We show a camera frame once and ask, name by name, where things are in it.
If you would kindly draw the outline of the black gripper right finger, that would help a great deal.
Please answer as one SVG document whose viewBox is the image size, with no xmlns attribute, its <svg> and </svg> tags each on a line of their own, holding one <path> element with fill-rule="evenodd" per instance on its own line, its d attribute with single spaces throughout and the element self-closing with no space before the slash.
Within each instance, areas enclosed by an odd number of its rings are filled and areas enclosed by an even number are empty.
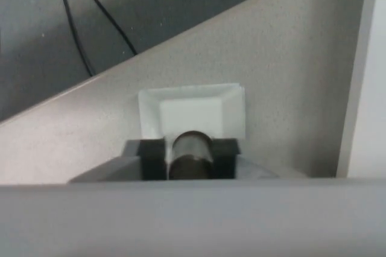
<svg viewBox="0 0 386 257">
<path fill-rule="evenodd" d="M 214 139 L 210 151 L 213 159 L 213 179 L 257 180 L 279 177 L 246 158 L 235 138 Z"/>
</svg>

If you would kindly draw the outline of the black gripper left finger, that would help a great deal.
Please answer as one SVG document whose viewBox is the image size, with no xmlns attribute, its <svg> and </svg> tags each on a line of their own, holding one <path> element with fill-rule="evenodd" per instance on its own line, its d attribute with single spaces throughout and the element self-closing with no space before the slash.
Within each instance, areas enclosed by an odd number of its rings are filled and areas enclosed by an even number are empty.
<svg viewBox="0 0 386 257">
<path fill-rule="evenodd" d="M 132 182 L 166 180 L 164 139 L 135 139 L 125 143 L 122 154 L 86 171 L 71 182 Z"/>
</svg>

